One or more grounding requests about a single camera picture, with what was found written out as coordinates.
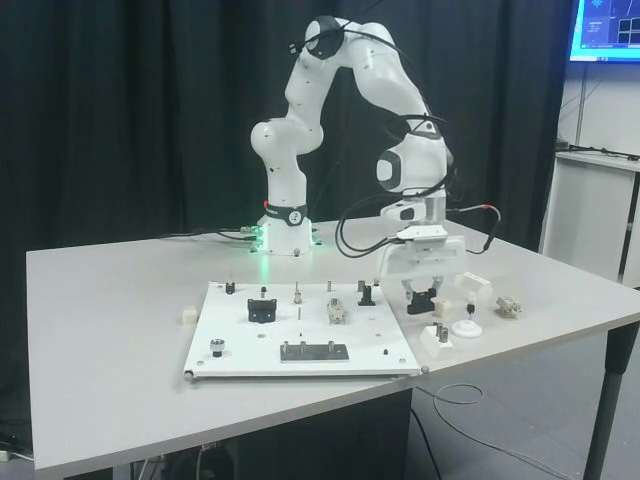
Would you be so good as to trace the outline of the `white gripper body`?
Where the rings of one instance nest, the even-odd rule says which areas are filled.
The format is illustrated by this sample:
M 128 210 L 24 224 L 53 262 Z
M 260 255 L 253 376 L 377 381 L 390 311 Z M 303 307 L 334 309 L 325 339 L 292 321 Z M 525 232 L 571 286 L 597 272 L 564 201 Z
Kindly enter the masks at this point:
M 467 270 L 463 236 L 449 236 L 444 242 L 409 241 L 384 247 L 378 259 L 380 280 L 423 281 L 435 276 L 451 277 Z

